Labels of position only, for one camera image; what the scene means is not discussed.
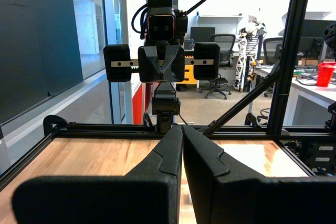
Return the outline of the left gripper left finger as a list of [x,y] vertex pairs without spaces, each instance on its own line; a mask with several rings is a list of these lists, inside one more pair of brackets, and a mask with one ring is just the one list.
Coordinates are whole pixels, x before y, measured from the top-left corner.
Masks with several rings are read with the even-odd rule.
[[178,223],[183,132],[172,127],[124,176],[40,176],[12,196],[18,223]]

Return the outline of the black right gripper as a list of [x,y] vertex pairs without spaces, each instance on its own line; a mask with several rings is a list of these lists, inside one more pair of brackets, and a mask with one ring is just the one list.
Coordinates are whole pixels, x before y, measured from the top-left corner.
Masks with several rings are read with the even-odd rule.
[[107,79],[128,82],[138,73],[141,82],[182,82],[185,66],[193,66],[196,80],[214,80],[219,69],[220,46],[215,42],[195,44],[191,59],[180,45],[142,46],[138,57],[131,59],[126,44],[107,45],[104,50]]

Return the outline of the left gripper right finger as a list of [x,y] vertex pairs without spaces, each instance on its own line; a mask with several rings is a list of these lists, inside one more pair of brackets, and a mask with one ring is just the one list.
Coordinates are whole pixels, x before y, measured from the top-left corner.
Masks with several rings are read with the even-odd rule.
[[184,169],[198,223],[335,223],[335,179],[266,177],[184,129]]

